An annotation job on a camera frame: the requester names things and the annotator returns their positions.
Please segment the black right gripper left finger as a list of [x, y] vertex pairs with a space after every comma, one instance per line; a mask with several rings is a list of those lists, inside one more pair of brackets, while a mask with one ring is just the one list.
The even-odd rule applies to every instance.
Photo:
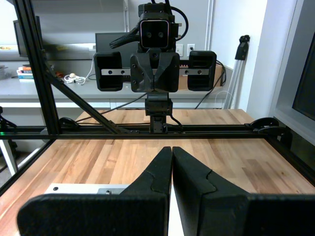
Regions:
[[120, 194], [44, 194], [18, 211], [23, 236], [165, 236], [172, 149], [164, 147]]

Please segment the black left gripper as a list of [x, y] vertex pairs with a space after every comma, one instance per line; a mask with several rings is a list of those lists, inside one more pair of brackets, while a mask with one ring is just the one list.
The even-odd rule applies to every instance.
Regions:
[[186, 75], [191, 91], [210, 91], [214, 87], [217, 55], [212, 51], [192, 51], [181, 62], [175, 52], [133, 53], [124, 68], [120, 52], [96, 53], [94, 67], [100, 91], [120, 91], [124, 82], [133, 92], [177, 92], [180, 76]]

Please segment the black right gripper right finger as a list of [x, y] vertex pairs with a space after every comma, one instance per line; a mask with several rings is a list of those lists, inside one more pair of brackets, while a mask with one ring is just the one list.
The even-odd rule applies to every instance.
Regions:
[[173, 158], [173, 184], [185, 235], [314, 235], [314, 195], [252, 194], [180, 147], [173, 148]]

